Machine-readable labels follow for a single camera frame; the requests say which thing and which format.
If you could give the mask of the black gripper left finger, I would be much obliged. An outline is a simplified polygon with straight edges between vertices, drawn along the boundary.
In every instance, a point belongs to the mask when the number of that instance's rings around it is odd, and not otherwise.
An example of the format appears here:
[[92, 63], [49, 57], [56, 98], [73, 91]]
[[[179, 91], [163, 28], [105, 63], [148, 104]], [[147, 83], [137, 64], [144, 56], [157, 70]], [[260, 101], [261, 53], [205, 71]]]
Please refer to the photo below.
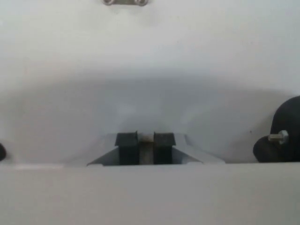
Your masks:
[[87, 165], [139, 165], [138, 133], [127, 132], [107, 135], [96, 147], [96, 155]]

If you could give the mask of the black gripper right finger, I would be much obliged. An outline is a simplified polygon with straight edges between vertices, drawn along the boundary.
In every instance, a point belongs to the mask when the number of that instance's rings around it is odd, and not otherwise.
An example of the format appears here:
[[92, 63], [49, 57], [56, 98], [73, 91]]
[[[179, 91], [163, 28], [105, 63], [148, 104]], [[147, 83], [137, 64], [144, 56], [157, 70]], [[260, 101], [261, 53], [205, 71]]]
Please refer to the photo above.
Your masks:
[[153, 136], [155, 165], [218, 165], [225, 161], [192, 145], [182, 133], [155, 133]]

